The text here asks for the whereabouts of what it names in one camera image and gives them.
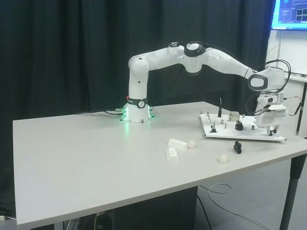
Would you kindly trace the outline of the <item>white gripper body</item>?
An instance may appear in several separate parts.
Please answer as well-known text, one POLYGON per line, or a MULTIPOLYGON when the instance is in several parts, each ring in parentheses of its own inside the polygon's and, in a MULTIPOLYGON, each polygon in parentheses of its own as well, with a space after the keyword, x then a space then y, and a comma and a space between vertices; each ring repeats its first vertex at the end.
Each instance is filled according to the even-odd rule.
POLYGON ((287 108, 284 105, 270 105, 265 112, 256 116, 255 124, 259 128, 275 127, 287 122, 287 108))

